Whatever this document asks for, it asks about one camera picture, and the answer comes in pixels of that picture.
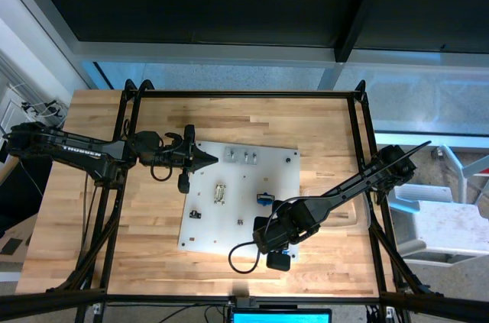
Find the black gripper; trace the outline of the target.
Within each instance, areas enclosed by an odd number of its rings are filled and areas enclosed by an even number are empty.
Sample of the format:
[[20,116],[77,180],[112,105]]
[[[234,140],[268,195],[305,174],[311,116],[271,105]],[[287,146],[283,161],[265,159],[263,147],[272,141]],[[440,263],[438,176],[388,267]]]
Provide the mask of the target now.
[[193,165],[193,172],[204,167],[211,166],[219,160],[217,157],[202,151],[198,145],[195,145],[195,126],[188,124],[184,128],[183,136],[174,133],[168,133],[172,138],[172,144],[169,151],[170,168],[180,169],[181,174],[178,177],[177,188],[180,193],[189,193],[189,173]]
[[253,241],[261,254],[267,257],[267,268],[287,272],[295,260],[285,228],[276,220],[257,216],[254,219]]

